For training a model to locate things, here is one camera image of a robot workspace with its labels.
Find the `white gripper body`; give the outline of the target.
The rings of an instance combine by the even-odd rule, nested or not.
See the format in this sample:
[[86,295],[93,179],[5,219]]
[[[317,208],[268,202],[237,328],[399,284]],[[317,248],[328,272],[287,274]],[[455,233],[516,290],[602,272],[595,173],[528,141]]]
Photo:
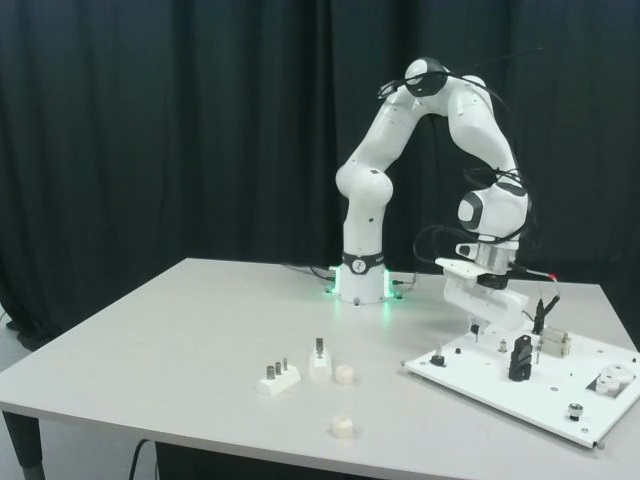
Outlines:
[[476,320],[510,331],[522,327],[523,311],[529,305],[528,296],[512,289],[495,290],[453,278],[445,282],[444,299]]

